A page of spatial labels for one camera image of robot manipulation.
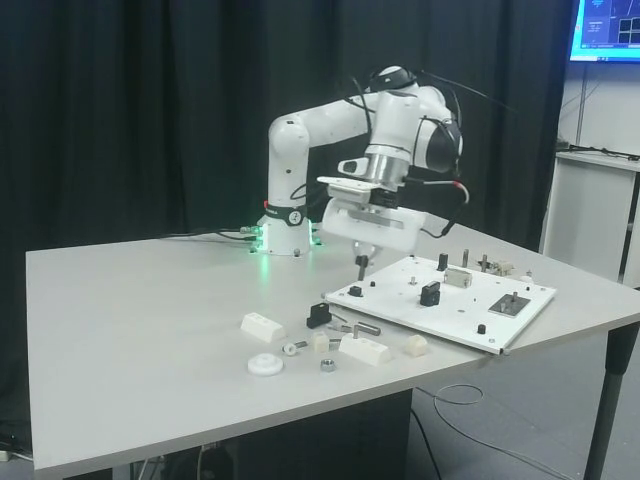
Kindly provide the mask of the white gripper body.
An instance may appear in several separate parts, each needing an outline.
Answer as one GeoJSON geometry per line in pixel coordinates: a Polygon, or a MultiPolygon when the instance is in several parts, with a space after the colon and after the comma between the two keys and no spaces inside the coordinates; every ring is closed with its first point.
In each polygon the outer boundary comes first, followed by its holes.
{"type": "Polygon", "coordinates": [[[425,212],[332,199],[324,211],[322,228],[351,241],[412,252],[425,221],[425,212]]]}

